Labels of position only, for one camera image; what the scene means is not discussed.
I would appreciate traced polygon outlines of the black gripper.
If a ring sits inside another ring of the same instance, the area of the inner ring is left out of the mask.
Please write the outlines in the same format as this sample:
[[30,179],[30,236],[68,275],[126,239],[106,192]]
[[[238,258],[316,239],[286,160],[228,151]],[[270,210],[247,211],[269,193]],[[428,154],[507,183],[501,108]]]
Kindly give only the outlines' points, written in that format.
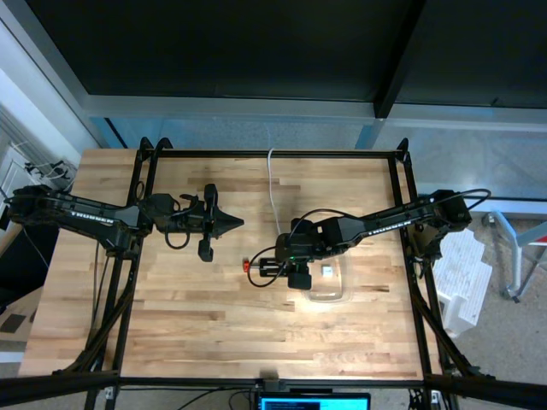
[[308,263],[314,260],[314,245],[304,234],[281,234],[276,240],[276,262],[287,277],[288,287],[310,290],[312,277]]
[[206,184],[203,200],[195,196],[190,203],[187,227],[189,233],[201,233],[203,238],[198,243],[197,253],[202,261],[212,261],[214,251],[211,239],[220,237],[229,231],[244,225],[238,217],[226,214],[218,208],[218,191],[215,184]]

